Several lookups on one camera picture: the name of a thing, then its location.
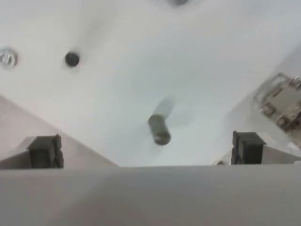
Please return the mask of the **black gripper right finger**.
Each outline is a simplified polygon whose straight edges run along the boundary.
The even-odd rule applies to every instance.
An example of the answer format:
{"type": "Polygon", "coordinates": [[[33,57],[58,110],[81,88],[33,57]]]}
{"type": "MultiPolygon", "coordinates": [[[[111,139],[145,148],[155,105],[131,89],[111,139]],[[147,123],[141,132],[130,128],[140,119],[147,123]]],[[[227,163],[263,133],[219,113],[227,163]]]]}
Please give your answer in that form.
{"type": "Polygon", "coordinates": [[[233,132],[232,165],[294,164],[301,162],[301,152],[281,147],[268,136],[255,132],[233,132]]]}

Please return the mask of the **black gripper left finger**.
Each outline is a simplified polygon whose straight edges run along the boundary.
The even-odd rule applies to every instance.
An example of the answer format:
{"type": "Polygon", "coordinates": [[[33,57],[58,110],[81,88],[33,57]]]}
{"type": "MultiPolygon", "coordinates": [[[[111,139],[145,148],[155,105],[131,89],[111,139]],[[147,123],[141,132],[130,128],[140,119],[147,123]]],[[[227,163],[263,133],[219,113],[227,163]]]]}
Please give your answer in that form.
{"type": "Polygon", "coordinates": [[[62,169],[62,138],[37,136],[26,138],[16,149],[0,158],[1,169],[62,169]]]}

